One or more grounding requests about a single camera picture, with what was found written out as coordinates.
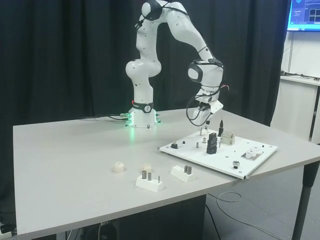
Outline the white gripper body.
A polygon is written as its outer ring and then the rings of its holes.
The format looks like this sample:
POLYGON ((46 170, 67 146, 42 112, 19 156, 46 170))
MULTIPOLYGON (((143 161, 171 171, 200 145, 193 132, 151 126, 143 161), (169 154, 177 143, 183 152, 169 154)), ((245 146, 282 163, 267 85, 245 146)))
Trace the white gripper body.
POLYGON ((207 121, 210 121, 212 115, 221 110, 222 108, 223 104, 218 100, 214 100, 210 103, 200 102, 199 106, 193 113, 192 123, 195 126, 200 127, 204 125, 207 121))

